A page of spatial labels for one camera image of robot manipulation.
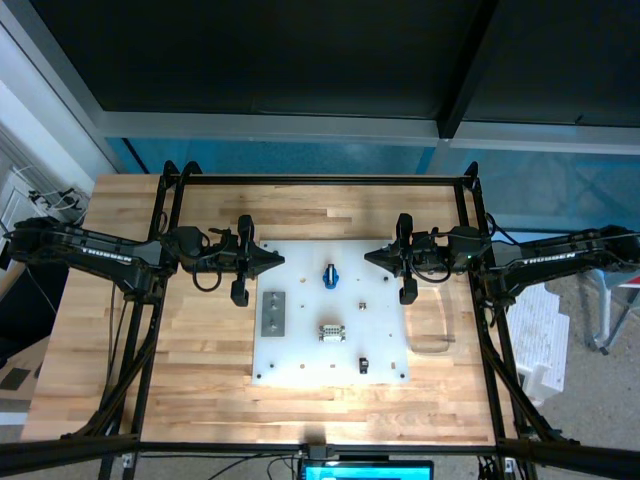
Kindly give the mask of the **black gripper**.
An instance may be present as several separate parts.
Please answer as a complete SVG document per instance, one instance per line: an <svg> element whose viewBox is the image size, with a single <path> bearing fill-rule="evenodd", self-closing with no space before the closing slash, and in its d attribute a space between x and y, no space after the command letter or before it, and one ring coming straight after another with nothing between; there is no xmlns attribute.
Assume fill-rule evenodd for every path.
<svg viewBox="0 0 640 480"><path fill-rule="evenodd" d="M205 260L205 273L215 273L216 283L212 287L202 288L205 293L217 290L222 282L224 273L233 273L236 279L231 283L230 298L236 306L249 304L249 292L246 281L250 275L250 246L253 244L255 226L250 215L241 215L238 219L237 234L229 229L216 230L221 235L221 242L215 254ZM259 276L268 270L284 263L284 257L277 251L269 251L257 244L252 245L252 258L258 261L252 267L252 275Z"/></svg>
<svg viewBox="0 0 640 480"><path fill-rule="evenodd" d="M431 232L413 231L413 218L401 213L397 221L397 241L364 255L367 262L384 269L390 274L398 274L402 279L399 291L401 305L411 305L418 298L420 279L429 284L441 284L448 280L448 264L441 255ZM392 258L399 255L399 262Z"/></svg>

